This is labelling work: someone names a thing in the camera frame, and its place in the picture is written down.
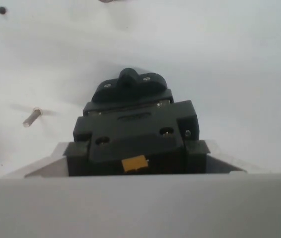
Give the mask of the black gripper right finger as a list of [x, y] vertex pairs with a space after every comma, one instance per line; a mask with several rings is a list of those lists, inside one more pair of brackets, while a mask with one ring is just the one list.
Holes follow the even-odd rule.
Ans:
[[185, 161], [188, 174], [247, 172], [246, 163], [223, 153], [213, 140], [186, 140]]

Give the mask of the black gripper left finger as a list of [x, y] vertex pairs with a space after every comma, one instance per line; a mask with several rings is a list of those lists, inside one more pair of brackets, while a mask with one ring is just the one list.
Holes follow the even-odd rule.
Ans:
[[58, 143], [52, 154], [38, 161], [17, 169], [4, 178], [29, 178], [29, 177], [68, 177], [67, 154], [87, 155], [89, 142], [61, 142]]

